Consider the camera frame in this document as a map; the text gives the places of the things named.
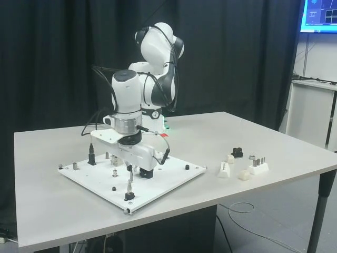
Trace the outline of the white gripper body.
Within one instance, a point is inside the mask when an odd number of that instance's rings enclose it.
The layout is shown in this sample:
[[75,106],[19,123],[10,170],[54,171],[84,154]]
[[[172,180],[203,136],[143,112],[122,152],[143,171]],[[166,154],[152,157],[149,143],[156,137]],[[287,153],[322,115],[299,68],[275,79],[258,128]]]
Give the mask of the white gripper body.
[[156,166],[154,148],[144,143],[136,145],[113,144],[112,154],[122,159],[126,164],[132,164],[142,169],[154,169]]

